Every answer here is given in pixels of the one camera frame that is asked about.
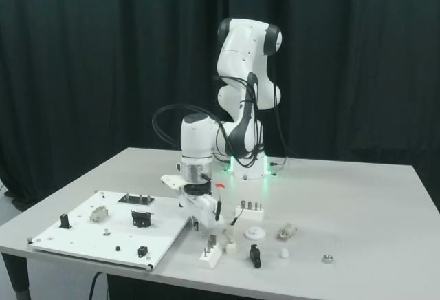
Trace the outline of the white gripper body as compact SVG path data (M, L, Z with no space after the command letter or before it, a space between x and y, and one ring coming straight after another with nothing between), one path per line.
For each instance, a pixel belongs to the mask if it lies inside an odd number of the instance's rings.
M179 204L185 214L196 219L204 227L216 228L223 226L223 216L217 212L217 207L221 207L221 203L211 195L192 196L181 194Z

